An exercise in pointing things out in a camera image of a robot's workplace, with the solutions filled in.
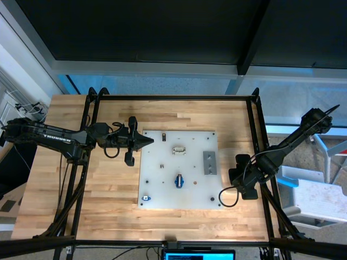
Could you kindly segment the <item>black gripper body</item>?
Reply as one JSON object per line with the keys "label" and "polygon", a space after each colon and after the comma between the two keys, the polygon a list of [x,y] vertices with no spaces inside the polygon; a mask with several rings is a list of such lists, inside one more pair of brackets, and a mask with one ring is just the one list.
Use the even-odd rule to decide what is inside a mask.
{"label": "black gripper body", "polygon": [[131,116],[128,119],[128,127],[123,126],[118,133],[118,147],[126,148],[124,162],[127,166],[134,166],[133,151],[136,144],[136,132],[138,122],[135,116]]}
{"label": "black gripper body", "polygon": [[255,184],[256,170],[254,170],[250,155],[238,154],[235,157],[236,166],[228,171],[230,184],[237,189],[243,200],[257,200],[258,192]]}

